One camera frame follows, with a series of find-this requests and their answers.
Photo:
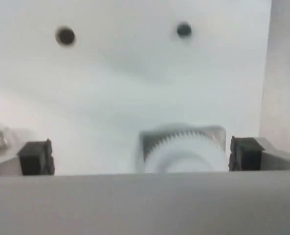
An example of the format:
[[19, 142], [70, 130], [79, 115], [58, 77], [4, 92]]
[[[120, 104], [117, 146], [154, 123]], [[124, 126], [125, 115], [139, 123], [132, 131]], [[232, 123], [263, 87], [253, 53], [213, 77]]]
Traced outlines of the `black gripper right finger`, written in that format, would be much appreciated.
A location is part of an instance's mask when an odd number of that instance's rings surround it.
[[236, 138], [230, 143], [229, 171], [290, 170], [290, 153], [266, 138]]

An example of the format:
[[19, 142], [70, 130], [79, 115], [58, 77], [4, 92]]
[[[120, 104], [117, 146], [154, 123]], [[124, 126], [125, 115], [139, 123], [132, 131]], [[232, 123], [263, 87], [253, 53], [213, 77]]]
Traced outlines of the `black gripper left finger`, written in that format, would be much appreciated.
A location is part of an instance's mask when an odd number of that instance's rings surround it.
[[0, 176], [54, 175], [52, 142], [28, 141], [0, 149]]

